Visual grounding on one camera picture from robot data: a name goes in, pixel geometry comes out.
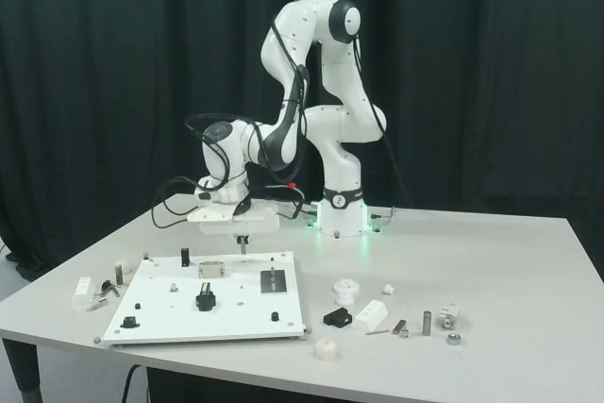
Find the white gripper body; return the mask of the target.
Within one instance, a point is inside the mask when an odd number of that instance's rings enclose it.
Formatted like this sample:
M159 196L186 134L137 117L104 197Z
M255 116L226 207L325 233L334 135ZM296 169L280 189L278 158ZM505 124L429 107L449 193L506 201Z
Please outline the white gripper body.
M199 230L207 235L246 236L273 233L278 229L279 216L268 209L250 210L229 220L199 224Z

